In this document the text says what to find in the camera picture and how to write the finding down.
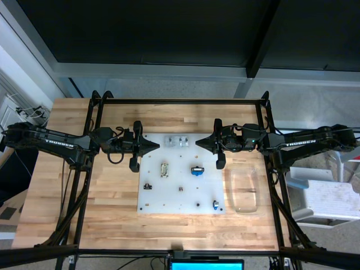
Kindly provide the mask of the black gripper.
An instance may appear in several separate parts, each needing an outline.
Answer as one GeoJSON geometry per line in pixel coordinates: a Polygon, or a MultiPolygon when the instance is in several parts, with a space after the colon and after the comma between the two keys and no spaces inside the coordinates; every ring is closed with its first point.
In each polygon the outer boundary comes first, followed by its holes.
{"type": "Polygon", "coordinates": [[[149,141],[147,136],[142,136],[143,126],[139,120],[133,123],[133,131],[129,129],[124,131],[123,136],[123,153],[132,154],[132,157],[129,160],[129,168],[132,172],[140,171],[140,164],[138,163],[138,157],[143,157],[151,151],[157,150],[160,148],[158,143],[149,141]]]}
{"type": "Polygon", "coordinates": [[[226,140],[231,138],[232,128],[230,126],[223,127],[221,119],[215,119],[214,121],[214,133],[206,138],[202,138],[196,141],[195,145],[205,149],[212,154],[216,152],[218,160],[216,161],[216,168],[222,170],[226,165],[226,156],[224,151],[227,149],[226,140]]]}

